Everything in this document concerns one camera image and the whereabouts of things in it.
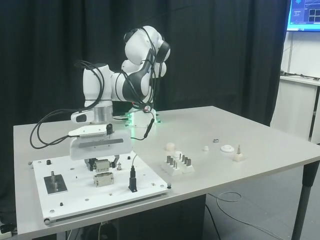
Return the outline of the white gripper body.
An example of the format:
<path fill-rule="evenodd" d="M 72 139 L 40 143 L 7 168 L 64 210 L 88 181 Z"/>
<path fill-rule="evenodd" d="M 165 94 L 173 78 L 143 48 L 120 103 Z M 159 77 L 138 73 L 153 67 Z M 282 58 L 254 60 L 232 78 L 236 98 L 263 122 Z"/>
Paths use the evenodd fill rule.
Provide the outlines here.
<path fill-rule="evenodd" d="M 128 131 L 111 134 L 79 136 L 70 143 L 70 158 L 73 161 L 102 158 L 132 151 L 131 135 Z"/>

